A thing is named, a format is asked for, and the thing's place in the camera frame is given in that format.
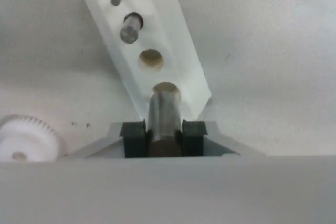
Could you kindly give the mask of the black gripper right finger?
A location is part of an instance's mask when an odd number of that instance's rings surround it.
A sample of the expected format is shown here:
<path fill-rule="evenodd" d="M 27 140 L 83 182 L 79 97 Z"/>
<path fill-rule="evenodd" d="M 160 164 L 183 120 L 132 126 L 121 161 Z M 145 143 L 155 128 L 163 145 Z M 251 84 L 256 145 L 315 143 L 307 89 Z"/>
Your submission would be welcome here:
<path fill-rule="evenodd" d="M 265 156 L 244 143 L 223 135 L 215 121 L 182 121 L 184 156 Z"/>

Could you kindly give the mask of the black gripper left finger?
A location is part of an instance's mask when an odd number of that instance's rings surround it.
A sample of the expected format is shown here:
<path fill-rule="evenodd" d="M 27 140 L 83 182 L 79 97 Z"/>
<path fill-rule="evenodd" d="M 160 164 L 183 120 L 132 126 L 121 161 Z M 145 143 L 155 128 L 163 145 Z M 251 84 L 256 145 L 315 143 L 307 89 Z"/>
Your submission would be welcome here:
<path fill-rule="evenodd" d="M 108 134 L 65 158 L 143 158 L 146 157 L 146 123 L 112 123 Z"/>

